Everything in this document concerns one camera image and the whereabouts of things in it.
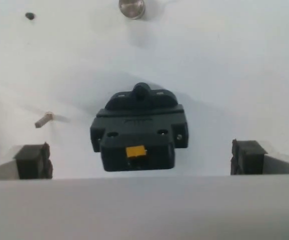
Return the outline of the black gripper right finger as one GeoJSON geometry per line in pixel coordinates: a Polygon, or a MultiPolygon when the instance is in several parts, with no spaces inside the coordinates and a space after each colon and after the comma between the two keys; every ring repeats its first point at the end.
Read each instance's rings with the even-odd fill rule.
{"type": "Polygon", "coordinates": [[[289,155],[266,141],[232,140],[231,175],[288,175],[289,155]]]}

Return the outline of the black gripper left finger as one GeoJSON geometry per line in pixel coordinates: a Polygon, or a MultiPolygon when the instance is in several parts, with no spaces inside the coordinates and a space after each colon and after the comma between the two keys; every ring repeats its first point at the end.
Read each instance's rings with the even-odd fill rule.
{"type": "Polygon", "coordinates": [[[0,157],[0,180],[51,180],[54,168],[50,155],[47,142],[15,145],[0,157]]]}

